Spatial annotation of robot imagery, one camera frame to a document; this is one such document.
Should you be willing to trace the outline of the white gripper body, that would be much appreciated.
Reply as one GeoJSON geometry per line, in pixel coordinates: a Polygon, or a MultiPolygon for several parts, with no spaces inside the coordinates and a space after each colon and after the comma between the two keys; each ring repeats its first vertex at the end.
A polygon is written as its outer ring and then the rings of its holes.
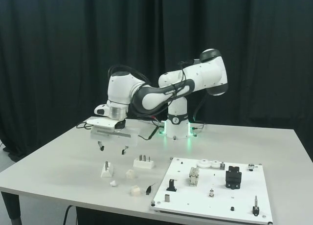
{"type": "Polygon", "coordinates": [[[102,141],[104,146],[128,146],[135,147],[138,142],[139,128],[123,128],[108,132],[105,128],[93,126],[90,137],[96,141],[102,141]]]}

